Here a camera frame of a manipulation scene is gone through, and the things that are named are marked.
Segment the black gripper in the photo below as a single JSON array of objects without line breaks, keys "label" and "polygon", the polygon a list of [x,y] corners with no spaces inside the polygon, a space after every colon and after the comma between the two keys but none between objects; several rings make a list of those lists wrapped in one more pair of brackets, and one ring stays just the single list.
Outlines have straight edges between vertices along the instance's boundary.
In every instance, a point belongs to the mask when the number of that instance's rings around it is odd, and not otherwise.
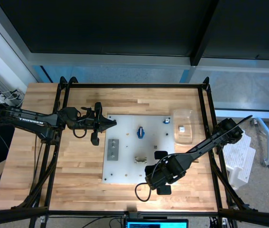
[{"label": "black gripper", "polygon": [[166,164],[164,157],[168,155],[166,151],[155,151],[155,160],[159,163],[145,167],[145,180],[151,190],[156,190],[157,195],[171,195],[171,186],[166,185],[172,180],[172,172]]},{"label": "black gripper", "polygon": [[84,130],[87,132],[87,130],[93,130],[91,134],[91,143],[94,146],[99,145],[99,138],[98,138],[98,132],[100,132],[100,126],[101,126],[101,117],[102,117],[102,132],[105,130],[114,127],[117,125],[116,120],[111,118],[106,118],[102,115],[102,105],[100,102],[96,102],[94,105],[94,110],[92,108],[83,107],[83,109],[86,111],[86,114],[84,116]]}]

